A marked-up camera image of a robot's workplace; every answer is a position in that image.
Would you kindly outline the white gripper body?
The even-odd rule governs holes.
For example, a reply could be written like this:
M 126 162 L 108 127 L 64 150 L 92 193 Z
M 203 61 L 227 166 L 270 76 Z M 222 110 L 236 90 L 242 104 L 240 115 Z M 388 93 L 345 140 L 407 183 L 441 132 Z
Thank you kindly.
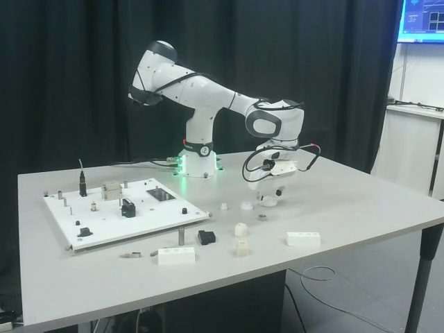
M 262 166 L 252 173 L 247 173 L 247 181 L 251 190 L 262 195 L 272 195 L 296 181 L 296 164 L 275 163 L 272 167 Z

